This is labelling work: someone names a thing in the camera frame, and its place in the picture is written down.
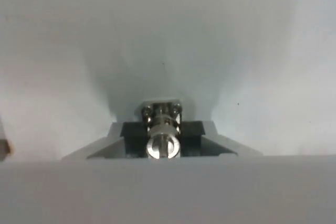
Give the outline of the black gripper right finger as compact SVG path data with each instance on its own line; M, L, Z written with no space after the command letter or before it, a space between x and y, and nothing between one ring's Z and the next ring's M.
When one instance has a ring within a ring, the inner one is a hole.
M180 144L182 157L262 156L262 152L219 134L213 121L182 122Z

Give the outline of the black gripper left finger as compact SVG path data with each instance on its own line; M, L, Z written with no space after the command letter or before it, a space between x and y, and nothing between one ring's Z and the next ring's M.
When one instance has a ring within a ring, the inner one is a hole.
M108 134L70 154L63 160L146 158L148 138L141 122L113 122Z

